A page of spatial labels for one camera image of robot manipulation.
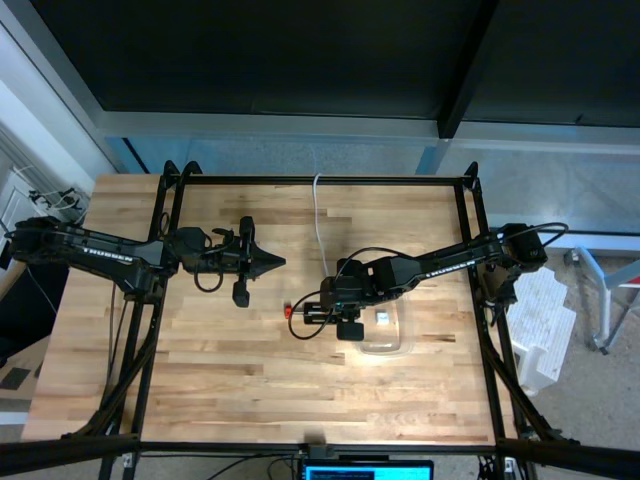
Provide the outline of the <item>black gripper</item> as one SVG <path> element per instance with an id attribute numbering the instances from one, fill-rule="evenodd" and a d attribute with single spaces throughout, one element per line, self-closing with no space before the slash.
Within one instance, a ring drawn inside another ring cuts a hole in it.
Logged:
<path id="1" fill-rule="evenodd" d="M 222 237 L 222 242 L 214 247 L 214 272 L 222 278 L 225 274 L 235 274 L 237 280 L 232 288 L 232 300 L 236 306 L 248 306 L 250 294 L 247 281 L 250 279 L 252 249 L 255 242 L 255 224 L 251 216 L 240 219 L 239 234 L 232 230 L 215 228 L 212 232 Z M 258 274 L 266 274 L 286 265 L 286 259 L 257 248 Z"/>
<path id="2" fill-rule="evenodd" d="M 336 324 L 336 336 L 342 341 L 363 341 L 364 325 L 357 322 L 362 309 L 364 289 L 353 276 L 326 277 L 320 287 L 321 309 Z"/>

